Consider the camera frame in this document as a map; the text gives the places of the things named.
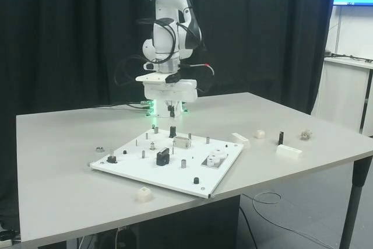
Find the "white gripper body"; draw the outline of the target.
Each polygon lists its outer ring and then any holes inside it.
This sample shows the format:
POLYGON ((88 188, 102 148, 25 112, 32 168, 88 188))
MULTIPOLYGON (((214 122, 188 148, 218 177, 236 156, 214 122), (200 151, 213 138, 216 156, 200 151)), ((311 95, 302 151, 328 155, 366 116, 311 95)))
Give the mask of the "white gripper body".
POLYGON ((177 83, 143 83, 145 97, 150 100, 192 103, 198 98, 197 81, 181 79, 177 83))

